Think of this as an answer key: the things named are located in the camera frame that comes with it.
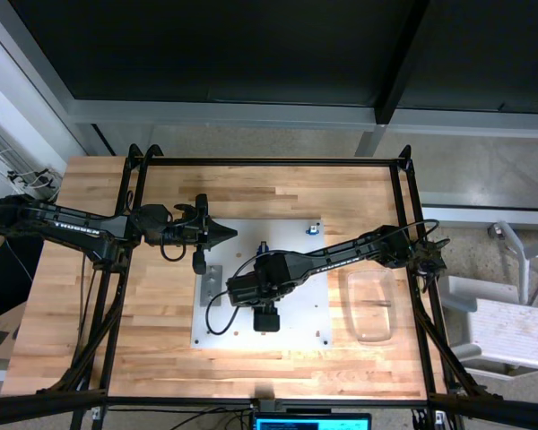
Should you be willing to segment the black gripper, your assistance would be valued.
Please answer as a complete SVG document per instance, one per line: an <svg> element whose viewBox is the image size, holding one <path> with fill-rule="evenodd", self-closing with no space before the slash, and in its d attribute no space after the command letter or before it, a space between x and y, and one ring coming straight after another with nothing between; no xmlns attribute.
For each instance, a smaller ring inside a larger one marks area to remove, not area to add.
<svg viewBox="0 0 538 430"><path fill-rule="evenodd" d="M255 306L253 309L253 330L256 332L278 332L281 328L280 316L274 302Z"/></svg>
<svg viewBox="0 0 538 430"><path fill-rule="evenodd" d="M166 251L163 251L163 258L168 262L179 262L185 257L187 246L192 245L195 248L192 268L195 274L205 274L205 247L212 248L226 242L236 237L238 231L208 218L208 200L205 193L196 196L194 206L178 203L174 208L181 212L181 217L167 223L163 230L163 246L180 246L182 251L176 258L168 257Z"/></svg>

